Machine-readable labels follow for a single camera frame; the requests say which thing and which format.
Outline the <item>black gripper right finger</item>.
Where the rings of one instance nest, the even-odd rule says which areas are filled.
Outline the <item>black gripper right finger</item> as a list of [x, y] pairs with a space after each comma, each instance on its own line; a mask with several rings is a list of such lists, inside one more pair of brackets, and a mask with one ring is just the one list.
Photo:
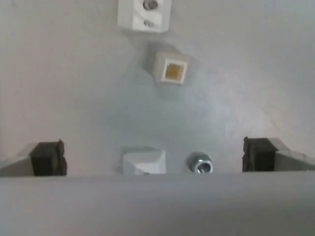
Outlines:
[[292, 151], [279, 138], [244, 138], [243, 172], [314, 171], [315, 159]]

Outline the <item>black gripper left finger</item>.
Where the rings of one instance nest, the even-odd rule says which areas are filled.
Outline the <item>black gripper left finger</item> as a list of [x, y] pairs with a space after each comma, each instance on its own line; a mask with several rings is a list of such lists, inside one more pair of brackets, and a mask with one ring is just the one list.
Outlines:
[[51, 177], [67, 175], [62, 140], [27, 144], [17, 155], [0, 159], [1, 177]]

